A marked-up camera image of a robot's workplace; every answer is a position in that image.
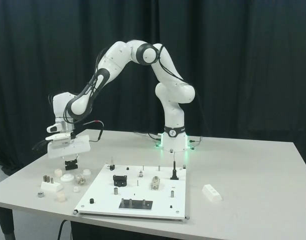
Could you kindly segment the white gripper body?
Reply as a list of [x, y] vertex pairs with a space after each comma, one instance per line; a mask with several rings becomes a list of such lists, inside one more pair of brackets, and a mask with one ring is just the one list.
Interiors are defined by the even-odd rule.
[[78, 155], [91, 150], [88, 135], [77, 136], [74, 139], [52, 140], [47, 145], [47, 155], [50, 159], [69, 155]]

